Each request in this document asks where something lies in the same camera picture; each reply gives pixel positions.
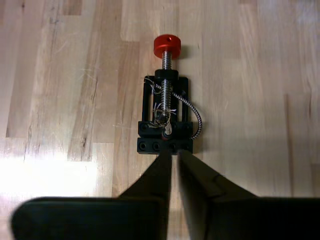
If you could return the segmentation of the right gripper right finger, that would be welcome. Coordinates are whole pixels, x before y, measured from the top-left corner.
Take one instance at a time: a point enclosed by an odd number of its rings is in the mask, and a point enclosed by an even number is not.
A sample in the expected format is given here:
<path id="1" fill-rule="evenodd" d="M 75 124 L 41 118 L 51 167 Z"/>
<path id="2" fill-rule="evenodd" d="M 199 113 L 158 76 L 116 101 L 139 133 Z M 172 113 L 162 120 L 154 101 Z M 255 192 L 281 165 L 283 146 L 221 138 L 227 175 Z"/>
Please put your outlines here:
<path id="1" fill-rule="evenodd" d="M 187 150 L 178 153 L 180 195 L 192 240 L 318 240 L 320 200 L 260 197 Z"/>

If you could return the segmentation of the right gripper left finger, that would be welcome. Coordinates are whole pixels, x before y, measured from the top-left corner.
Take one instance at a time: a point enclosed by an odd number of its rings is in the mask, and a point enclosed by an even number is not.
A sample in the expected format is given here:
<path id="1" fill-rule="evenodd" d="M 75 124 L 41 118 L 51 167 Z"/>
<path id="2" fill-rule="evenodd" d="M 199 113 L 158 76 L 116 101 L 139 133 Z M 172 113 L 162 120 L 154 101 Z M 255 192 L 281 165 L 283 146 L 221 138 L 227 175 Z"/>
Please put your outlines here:
<path id="1" fill-rule="evenodd" d="M 11 215 L 16 240 L 165 240 L 172 154 L 163 150 L 117 197 L 37 197 Z"/>

